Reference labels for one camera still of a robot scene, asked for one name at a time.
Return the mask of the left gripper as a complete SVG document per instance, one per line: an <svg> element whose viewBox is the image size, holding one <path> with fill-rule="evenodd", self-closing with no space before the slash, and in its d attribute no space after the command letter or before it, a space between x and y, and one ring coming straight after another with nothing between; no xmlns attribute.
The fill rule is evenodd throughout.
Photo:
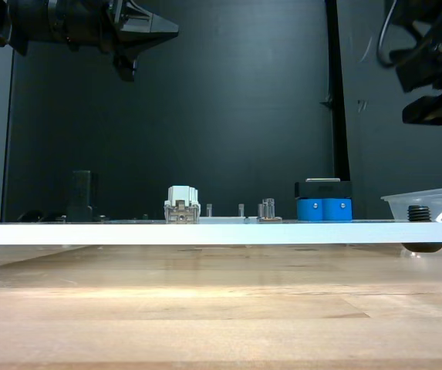
<svg viewBox="0 0 442 370"><path fill-rule="evenodd" d="M8 16L24 42L82 46L113 54L123 81L134 81L136 57L179 34L179 26L135 1L8 1Z"/></svg>

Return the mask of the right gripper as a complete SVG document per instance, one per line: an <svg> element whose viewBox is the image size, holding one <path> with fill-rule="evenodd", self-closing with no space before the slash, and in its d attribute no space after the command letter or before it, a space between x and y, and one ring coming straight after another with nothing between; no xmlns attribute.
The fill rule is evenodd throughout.
<svg viewBox="0 0 442 370"><path fill-rule="evenodd" d="M420 87L442 89L442 1L398 1L393 24L416 41L409 49L393 51L400 85L409 93ZM406 124L442 126L442 94L423 96L402 111Z"/></svg>

